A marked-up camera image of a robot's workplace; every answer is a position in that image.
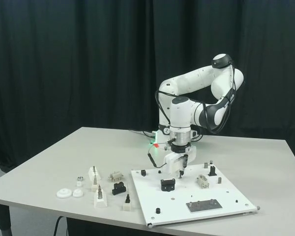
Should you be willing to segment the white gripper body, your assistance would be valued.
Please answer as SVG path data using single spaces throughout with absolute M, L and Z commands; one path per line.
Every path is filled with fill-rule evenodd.
M 191 146 L 187 148 L 187 152 L 184 153 L 176 153 L 171 152 L 164 157 L 164 172 L 165 173 L 177 173 L 182 169 L 182 157 L 187 154 L 188 155 L 188 164 L 193 162 L 196 158 L 196 147 Z

